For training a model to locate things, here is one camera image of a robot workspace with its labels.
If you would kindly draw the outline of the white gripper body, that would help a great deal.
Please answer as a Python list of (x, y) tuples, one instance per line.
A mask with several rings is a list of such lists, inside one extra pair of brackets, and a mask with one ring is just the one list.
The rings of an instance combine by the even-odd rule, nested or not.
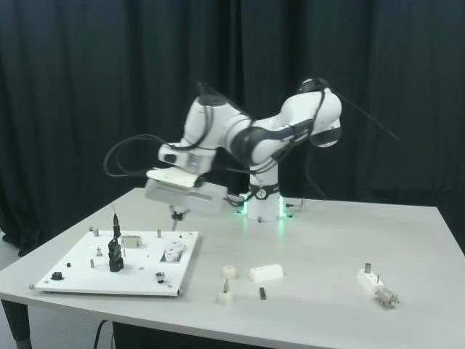
[(218, 215), (222, 210), (224, 187), (205, 182), (199, 188), (188, 190), (149, 179), (145, 197), (194, 214)]

